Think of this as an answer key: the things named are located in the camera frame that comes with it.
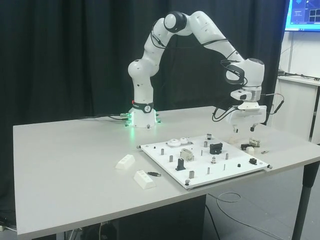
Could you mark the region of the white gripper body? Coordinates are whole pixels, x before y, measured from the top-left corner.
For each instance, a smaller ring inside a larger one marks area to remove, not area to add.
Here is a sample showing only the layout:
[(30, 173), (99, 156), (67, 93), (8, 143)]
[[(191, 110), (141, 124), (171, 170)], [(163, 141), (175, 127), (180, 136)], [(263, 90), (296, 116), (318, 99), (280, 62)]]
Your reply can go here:
[(232, 112), (226, 116), (225, 120), (231, 125), (254, 125), (264, 123), (266, 118), (267, 106), (261, 105), (259, 109), (253, 110), (240, 110), (238, 108), (232, 108)]

